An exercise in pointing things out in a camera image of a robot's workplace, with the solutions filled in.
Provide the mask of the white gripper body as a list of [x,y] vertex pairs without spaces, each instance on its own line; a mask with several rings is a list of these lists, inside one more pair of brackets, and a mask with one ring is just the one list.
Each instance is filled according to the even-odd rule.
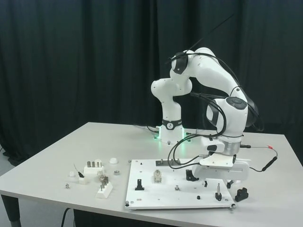
[[237,158],[232,167],[223,166],[201,166],[192,167],[192,174],[200,179],[222,179],[233,181],[244,181],[248,178],[250,159]]

